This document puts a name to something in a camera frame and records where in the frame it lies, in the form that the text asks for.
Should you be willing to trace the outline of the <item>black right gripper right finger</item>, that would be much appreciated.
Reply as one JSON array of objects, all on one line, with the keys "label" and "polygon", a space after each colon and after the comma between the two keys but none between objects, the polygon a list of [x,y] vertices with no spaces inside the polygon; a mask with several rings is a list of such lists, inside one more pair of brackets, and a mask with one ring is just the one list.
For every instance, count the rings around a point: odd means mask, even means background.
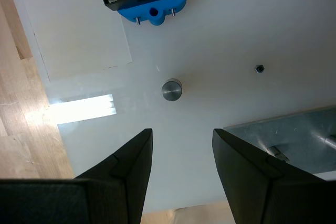
[{"label": "black right gripper right finger", "polygon": [[215,129],[216,169],[236,223],[335,223],[335,181]]}]

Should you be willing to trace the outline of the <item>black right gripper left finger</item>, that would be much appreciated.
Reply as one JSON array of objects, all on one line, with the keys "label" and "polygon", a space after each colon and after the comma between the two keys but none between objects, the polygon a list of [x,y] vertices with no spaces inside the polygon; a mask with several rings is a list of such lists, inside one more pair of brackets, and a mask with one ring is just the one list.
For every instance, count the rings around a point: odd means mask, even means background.
[{"label": "black right gripper left finger", "polygon": [[140,223],[152,153],[145,129],[73,179],[3,179],[1,223]]}]

